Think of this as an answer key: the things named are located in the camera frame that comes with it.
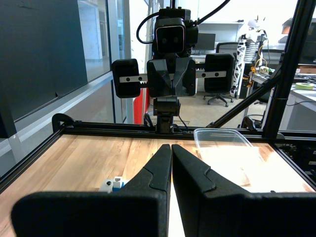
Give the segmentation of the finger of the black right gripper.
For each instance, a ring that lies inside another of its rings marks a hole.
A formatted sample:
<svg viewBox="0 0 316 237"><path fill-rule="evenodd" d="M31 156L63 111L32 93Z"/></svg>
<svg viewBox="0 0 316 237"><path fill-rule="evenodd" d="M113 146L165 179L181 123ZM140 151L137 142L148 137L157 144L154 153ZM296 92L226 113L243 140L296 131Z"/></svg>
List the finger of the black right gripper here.
<svg viewBox="0 0 316 237"><path fill-rule="evenodd" d="M177 58L172 80L172 95L194 96L196 93L196 63L192 58Z"/></svg>
<svg viewBox="0 0 316 237"><path fill-rule="evenodd" d="M151 97L172 96L171 78L165 59L154 59L147 62L149 95Z"/></svg>

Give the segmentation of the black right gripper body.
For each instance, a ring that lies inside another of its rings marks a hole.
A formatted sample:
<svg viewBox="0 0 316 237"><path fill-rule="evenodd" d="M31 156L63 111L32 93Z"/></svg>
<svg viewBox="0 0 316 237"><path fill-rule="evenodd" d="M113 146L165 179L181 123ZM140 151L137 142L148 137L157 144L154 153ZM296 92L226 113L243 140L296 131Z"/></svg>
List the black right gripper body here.
<svg viewBox="0 0 316 237"><path fill-rule="evenodd" d="M176 59L165 59L171 82L175 73ZM195 63L196 80L209 80L210 87L214 90L231 89L234 65L234 58L231 54L207 54L203 63L196 61ZM136 98L140 95L142 88L149 90L147 72L139 73L136 59L116 60L112 64L112 69L117 97Z"/></svg>

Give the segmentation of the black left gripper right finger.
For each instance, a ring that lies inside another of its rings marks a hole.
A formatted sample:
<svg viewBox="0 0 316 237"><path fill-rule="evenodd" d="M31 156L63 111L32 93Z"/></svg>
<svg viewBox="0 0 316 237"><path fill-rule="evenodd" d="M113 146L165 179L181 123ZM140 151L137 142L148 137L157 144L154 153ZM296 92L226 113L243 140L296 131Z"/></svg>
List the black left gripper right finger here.
<svg viewBox="0 0 316 237"><path fill-rule="evenodd" d="M313 237L314 193L251 193L180 145L172 176L188 237Z"/></svg>

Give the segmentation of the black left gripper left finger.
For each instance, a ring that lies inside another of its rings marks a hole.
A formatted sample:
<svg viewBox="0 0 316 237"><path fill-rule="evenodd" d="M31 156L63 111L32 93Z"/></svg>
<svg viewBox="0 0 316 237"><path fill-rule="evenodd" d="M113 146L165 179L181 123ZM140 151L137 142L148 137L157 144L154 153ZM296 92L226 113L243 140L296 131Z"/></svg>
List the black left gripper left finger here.
<svg viewBox="0 0 316 237"><path fill-rule="evenodd" d="M19 237L165 237L172 151L162 145L120 190L37 192L19 199L11 222Z"/></svg>

